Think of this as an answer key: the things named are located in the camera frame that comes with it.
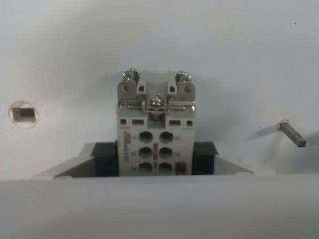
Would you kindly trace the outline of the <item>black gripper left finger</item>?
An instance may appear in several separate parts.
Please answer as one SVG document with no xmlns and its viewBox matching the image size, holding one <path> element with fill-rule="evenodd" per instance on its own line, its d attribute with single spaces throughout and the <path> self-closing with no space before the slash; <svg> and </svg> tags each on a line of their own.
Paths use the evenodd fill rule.
<svg viewBox="0 0 319 239">
<path fill-rule="evenodd" d="M 78 156 L 37 174 L 37 178 L 118 177 L 117 142 L 84 144 Z"/>
</svg>

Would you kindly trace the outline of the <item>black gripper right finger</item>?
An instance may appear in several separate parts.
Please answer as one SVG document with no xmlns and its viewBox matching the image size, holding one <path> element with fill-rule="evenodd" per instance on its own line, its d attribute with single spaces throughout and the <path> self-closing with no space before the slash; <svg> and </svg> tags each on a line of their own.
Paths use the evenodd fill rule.
<svg viewBox="0 0 319 239">
<path fill-rule="evenodd" d="M 222 142 L 196 141 L 193 150 L 193 174 L 270 176 L 271 169 L 233 157 Z"/>
</svg>

